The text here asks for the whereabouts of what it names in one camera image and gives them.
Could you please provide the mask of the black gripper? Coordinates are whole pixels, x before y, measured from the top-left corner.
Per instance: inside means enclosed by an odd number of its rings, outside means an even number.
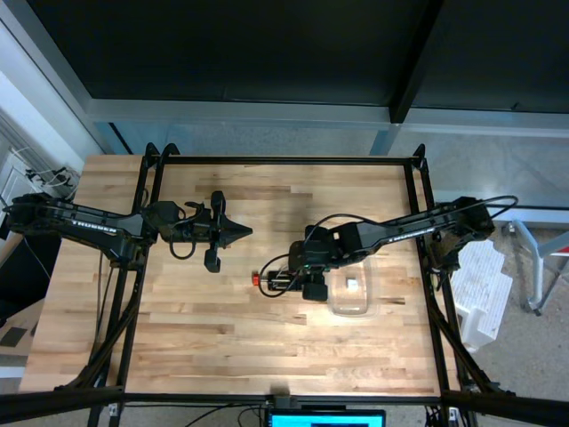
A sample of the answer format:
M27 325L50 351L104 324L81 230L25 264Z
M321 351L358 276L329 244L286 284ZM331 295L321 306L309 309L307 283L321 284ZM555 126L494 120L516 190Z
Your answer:
M188 201L186 207L193 208L194 214L179 219L171 227L170 253L178 260L191 258L198 243L207 243L209 248L204 253L204 266L211 273L220 272L220 258L218 249L221 246L221 219L223 217L223 246L228 247L241 238L252 235L252 229L237 222L230 220L225 214L226 199L223 193L216 190L211 195L210 208L206 208L204 203ZM175 243L190 243L191 249L187 255L175 253Z
M291 244L288 254L288 275L290 292L301 292L304 300L327 302L328 287L325 284L325 270L329 261L332 240L327 229L307 226L305 239Z

